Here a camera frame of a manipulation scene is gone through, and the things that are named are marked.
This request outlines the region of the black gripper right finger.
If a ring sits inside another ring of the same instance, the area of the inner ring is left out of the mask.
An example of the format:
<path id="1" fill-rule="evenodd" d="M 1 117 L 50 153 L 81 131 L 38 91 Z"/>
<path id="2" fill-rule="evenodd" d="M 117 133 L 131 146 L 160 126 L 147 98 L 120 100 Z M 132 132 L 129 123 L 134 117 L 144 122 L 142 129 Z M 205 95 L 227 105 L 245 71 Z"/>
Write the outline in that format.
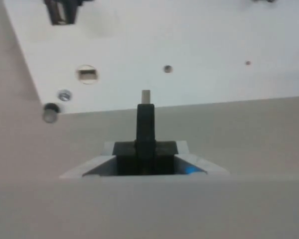
<path id="1" fill-rule="evenodd" d="M 158 141 L 154 160 L 156 175 L 205 175 L 224 176 L 230 172 L 200 156 L 190 153 L 187 142 Z"/>

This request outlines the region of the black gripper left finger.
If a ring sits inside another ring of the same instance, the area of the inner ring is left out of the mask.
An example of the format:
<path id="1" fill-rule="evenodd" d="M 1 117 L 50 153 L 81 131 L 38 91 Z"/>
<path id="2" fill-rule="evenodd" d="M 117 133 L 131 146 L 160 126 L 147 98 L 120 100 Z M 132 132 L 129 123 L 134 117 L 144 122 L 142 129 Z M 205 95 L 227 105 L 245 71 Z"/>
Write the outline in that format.
<path id="1" fill-rule="evenodd" d="M 121 152 L 121 150 L 116 149 L 115 142 L 105 142 L 101 155 L 68 170 L 59 177 L 122 176 L 136 173 L 136 157 L 133 154 L 115 155 L 115 152 Z"/>

